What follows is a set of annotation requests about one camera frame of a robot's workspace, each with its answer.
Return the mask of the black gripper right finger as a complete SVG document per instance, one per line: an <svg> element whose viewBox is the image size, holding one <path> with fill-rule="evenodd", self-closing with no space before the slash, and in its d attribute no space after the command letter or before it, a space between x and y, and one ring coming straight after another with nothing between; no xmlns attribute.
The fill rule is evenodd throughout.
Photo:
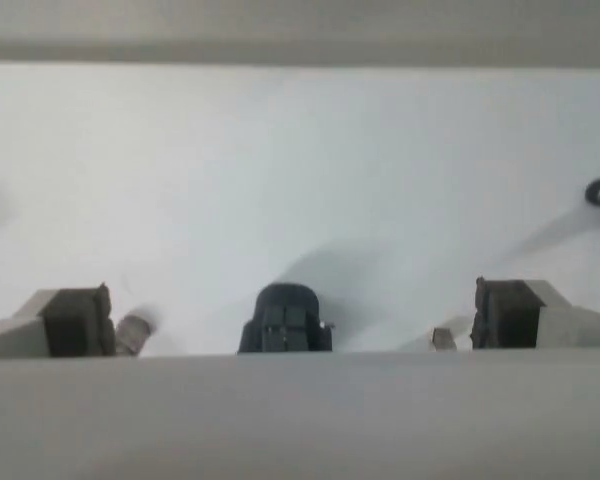
<svg viewBox="0 0 600 480"><path fill-rule="evenodd" d="M600 312L545 280L476 280L472 348L600 348Z"/></svg>

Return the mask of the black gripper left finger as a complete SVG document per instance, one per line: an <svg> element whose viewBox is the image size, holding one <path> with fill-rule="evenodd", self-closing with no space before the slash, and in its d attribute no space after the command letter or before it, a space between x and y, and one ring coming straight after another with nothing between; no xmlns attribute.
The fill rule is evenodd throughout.
<svg viewBox="0 0 600 480"><path fill-rule="evenodd" d="M0 359L116 354L109 288L42 289L0 319Z"/></svg>

